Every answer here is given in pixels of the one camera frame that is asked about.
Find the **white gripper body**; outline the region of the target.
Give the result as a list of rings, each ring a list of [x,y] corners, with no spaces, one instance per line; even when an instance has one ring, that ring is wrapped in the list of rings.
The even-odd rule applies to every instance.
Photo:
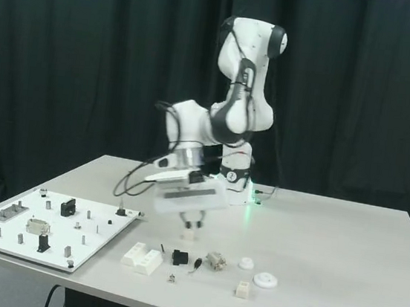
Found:
[[[187,187],[154,189],[154,208],[159,213],[216,210],[228,206],[227,191],[220,182],[205,181]]]

